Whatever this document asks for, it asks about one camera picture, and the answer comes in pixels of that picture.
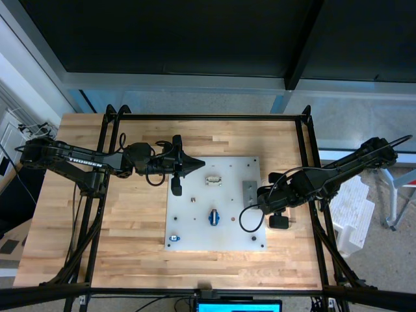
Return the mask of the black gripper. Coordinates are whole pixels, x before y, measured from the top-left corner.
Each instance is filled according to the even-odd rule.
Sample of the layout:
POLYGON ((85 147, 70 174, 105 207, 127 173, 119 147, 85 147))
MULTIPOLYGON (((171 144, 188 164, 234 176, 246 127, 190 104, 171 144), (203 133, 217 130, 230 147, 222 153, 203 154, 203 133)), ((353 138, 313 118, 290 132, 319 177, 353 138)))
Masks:
POLYGON ((196 170, 203 168, 205 162, 183 153, 183 143, 180 135, 174 135, 172 142, 160 140, 156 142, 156 145, 162 148, 162 152, 151 155, 146 163, 144 171, 146 181, 153 187, 159 187, 164 183, 166 175, 170 174, 172 175, 170 180, 172 194, 181 196, 182 186, 180 177, 184 177, 183 164, 186 165, 185 176, 188 176, 196 170), (162 176, 162 180, 159 183, 152 183, 149 178, 150 175, 162 176))
POLYGON ((289 205, 287 175, 272 172, 268 178, 270 185, 257 189, 257 204, 264 216, 269 215, 270 229, 288 229, 289 218, 282 215, 289 205))

